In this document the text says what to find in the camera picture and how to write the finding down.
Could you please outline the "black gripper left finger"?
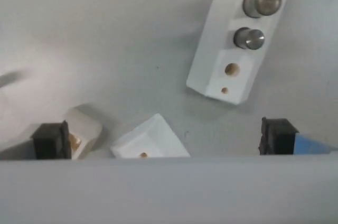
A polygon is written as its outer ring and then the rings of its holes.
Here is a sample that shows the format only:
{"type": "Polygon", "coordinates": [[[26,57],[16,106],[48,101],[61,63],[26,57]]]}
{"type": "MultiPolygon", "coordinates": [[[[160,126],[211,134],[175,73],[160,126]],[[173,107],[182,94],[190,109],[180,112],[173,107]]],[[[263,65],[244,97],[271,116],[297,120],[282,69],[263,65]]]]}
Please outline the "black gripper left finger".
{"type": "Polygon", "coordinates": [[[1,143],[2,160],[70,160],[69,126],[60,123],[31,124],[19,136],[1,143]]]}

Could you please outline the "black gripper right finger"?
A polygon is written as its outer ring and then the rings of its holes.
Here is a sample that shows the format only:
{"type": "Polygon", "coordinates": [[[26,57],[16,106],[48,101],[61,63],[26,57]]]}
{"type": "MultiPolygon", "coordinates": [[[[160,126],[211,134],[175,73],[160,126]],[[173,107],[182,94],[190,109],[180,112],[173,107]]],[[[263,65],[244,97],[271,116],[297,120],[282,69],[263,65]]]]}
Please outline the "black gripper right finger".
{"type": "Polygon", "coordinates": [[[320,155],[337,152],[337,147],[301,134],[286,118],[261,120],[260,155],[320,155]]]}

